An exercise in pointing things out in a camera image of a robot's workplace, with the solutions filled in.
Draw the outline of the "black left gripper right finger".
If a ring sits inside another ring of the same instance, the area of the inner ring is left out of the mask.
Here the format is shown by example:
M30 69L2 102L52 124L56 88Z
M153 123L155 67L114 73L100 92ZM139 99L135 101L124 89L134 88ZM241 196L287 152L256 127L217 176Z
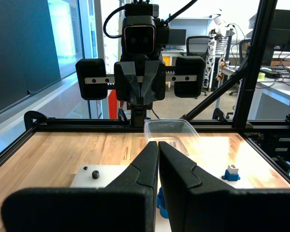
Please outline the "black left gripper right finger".
M236 189L166 142L159 174L173 232L290 232L290 188Z

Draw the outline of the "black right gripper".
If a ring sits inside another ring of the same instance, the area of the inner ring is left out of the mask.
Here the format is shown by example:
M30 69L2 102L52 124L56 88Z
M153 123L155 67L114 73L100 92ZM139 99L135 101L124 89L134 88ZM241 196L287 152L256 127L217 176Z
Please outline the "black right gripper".
M165 98L166 82L174 83L174 94L194 98L201 94L205 61L200 56L179 56L175 66L161 60L116 62L114 74L107 74L101 58L81 59L76 65L81 96L85 100L102 100L108 90L116 91L119 101L152 103Z

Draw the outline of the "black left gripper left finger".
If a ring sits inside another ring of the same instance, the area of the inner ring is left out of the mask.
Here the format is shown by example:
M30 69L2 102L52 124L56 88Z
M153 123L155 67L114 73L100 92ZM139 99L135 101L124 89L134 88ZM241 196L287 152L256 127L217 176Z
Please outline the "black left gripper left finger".
M104 188L25 188L9 195L8 232L152 232L158 185L156 142Z

